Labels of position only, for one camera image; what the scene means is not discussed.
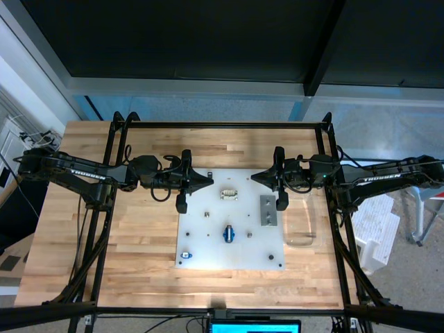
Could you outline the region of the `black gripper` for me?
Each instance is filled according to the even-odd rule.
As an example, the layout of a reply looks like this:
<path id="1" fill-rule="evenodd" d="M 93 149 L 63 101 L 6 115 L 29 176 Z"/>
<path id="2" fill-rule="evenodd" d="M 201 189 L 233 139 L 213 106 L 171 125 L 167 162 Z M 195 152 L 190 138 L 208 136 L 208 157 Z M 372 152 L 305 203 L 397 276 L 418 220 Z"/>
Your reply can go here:
<path id="1" fill-rule="evenodd" d="M 289 206 L 287 189 L 296 194 L 308 194 L 312 190 L 313 180 L 309 169 L 301 167 L 302 162 L 305 162 L 303 155 L 286 159 L 284 148 L 277 146 L 273 154 L 273 166 L 251 175 L 252 181 L 277 192 L 277 211 L 283 212 Z"/>
<path id="2" fill-rule="evenodd" d="M 212 176 L 208 177 L 198 173 L 195 169 L 191 170 L 191 151 L 189 149 L 183 150 L 181 157 L 164 155 L 163 159 L 169 161 L 170 165 L 156 171 L 155 177 L 151 181 L 151 196 L 155 201 L 161 203 L 170 198 L 173 190 L 177 190 L 176 210 L 178 213 L 186 213 L 186 195 L 213 185 Z M 154 194 L 155 189 L 167 190 L 167 196 L 163 199 L 157 198 Z"/>

